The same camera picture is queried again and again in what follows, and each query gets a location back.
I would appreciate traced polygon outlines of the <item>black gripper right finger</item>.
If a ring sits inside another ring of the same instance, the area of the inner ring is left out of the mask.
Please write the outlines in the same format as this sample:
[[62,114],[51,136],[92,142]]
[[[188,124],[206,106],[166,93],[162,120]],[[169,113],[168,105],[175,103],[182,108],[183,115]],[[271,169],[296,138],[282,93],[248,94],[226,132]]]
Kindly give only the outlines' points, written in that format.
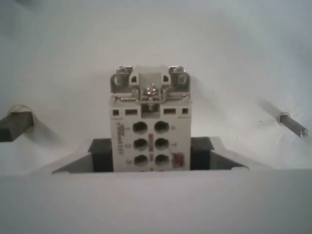
[[231,159],[234,152],[228,151],[219,137],[191,138],[191,170],[233,170],[248,168],[246,165]]

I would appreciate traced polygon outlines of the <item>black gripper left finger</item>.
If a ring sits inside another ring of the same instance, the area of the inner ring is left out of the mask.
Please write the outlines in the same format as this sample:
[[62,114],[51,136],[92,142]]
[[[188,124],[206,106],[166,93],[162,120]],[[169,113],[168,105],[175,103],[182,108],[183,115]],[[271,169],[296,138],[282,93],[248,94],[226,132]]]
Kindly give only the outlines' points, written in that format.
[[106,173],[112,171],[112,143],[110,138],[95,138],[77,152],[53,165],[54,174]]

